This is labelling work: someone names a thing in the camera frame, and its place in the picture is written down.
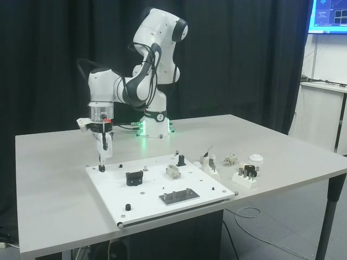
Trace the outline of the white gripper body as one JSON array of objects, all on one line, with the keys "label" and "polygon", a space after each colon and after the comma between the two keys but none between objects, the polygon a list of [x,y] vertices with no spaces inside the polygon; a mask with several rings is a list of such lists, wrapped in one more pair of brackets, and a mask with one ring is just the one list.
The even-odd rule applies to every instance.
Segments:
[{"label": "white gripper body", "polygon": [[113,154],[113,148],[112,137],[110,133],[105,133],[104,138],[102,133],[93,133],[93,136],[96,139],[98,153],[101,154],[105,159],[111,158]]}]

